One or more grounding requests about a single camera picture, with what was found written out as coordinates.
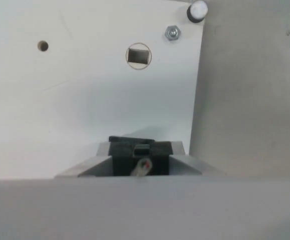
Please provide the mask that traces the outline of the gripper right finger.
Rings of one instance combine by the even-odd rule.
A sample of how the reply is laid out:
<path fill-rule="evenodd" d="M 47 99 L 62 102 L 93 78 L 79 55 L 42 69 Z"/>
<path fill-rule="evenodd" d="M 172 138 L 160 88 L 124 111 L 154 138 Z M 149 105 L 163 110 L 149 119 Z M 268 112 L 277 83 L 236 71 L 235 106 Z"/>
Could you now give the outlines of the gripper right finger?
<path fill-rule="evenodd" d="M 149 174 L 153 176 L 225 176 L 225 173 L 216 167 L 186 154 L 180 141 L 154 142 L 150 153 L 153 167 Z"/>

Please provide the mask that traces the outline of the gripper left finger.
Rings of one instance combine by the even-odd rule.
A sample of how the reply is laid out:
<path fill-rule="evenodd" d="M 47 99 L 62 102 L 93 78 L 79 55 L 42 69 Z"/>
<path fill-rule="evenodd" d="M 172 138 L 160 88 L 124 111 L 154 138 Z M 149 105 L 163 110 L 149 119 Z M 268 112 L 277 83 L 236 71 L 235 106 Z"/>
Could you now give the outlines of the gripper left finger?
<path fill-rule="evenodd" d="M 56 175 L 57 178 L 128 176 L 132 171 L 133 137 L 110 136 L 99 144 L 96 155 Z"/>

